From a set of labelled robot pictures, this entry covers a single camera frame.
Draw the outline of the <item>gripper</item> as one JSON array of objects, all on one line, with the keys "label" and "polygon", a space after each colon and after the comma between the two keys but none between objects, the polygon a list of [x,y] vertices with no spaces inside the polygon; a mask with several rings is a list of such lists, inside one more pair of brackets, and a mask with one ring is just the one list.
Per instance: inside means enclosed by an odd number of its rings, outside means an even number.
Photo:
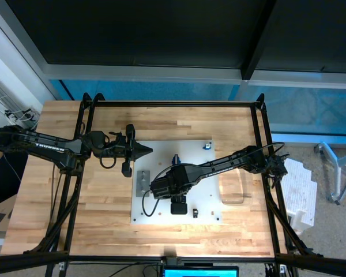
[{"label": "gripper", "polygon": [[133,124],[126,126],[125,135],[122,133],[117,134],[118,141],[114,143],[112,153],[115,158],[124,158],[122,163],[122,174],[125,177],[132,176],[131,162],[151,154],[153,149],[138,143],[135,140],[136,130]]},{"label": "gripper", "polygon": [[186,215],[187,202],[186,195],[189,190],[188,185],[177,186],[171,191],[171,214],[172,215]]}]

